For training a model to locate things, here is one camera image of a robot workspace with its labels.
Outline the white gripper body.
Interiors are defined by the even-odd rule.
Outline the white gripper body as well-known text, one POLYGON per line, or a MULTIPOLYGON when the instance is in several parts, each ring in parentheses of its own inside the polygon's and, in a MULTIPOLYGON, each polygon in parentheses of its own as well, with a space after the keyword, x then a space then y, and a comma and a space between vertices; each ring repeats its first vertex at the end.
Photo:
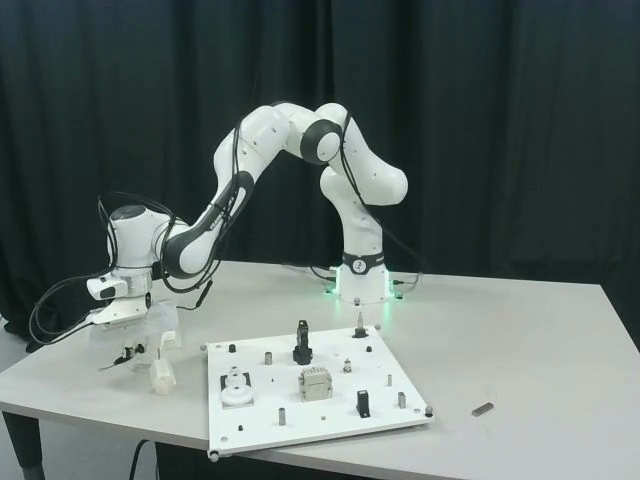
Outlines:
POLYGON ((92 323, 103 329, 121 328, 143 320, 148 309, 145 298, 118 298, 94 312, 92 323))

